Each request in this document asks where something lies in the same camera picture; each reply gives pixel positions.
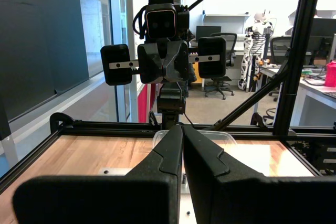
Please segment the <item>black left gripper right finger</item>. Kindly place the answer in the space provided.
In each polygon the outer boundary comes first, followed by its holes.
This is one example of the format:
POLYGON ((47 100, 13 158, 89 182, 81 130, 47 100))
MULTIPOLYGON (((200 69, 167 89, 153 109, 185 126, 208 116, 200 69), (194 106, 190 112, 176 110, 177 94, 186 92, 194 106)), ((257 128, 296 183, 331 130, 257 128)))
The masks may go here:
POLYGON ((335 223, 334 177, 267 177, 196 129, 183 132, 198 223, 335 223))

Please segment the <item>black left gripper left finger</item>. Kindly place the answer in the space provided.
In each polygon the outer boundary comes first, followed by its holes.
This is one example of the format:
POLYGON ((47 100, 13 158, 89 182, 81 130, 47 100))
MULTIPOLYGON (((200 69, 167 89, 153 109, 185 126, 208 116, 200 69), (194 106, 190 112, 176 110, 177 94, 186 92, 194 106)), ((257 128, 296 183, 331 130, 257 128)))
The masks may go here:
POLYGON ((172 127, 124 176, 40 176, 14 192, 19 223, 178 223, 183 131, 172 127))

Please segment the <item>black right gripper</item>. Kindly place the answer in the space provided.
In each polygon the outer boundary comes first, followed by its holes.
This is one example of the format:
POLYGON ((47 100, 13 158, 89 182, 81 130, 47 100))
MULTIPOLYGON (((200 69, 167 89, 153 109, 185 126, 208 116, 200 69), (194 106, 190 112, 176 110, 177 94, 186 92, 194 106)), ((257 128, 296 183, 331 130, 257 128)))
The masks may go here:
POLYGON ((221 36, 201 38, 196 48, 190 48, 187 41, 167 38, 141 44, 136 60, 130 59, 126 44, 104 46, 100 53, 110 86, 129 84, 136 74, 144 84, 187 81, 189 65, 195 62, 201 78, 222 78, 226 73, 226 40, 221 36))

